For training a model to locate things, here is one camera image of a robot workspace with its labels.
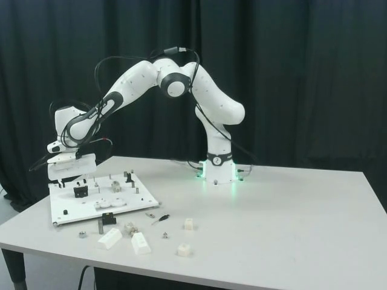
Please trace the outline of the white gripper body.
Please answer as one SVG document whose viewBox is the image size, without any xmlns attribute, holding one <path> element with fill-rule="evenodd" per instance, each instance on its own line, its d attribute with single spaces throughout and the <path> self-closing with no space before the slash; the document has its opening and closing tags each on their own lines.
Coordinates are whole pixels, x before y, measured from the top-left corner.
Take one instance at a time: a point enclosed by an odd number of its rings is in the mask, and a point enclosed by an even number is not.
<svg viewBox="0 0 387 290">
<path fill-rule="evenodd" d="M 49 180 L 57 181 L 95 172 L 96 155 L 90 153 L 77 158 L 75 153 L 60 153 L 47 164 Z"/>
</svg>

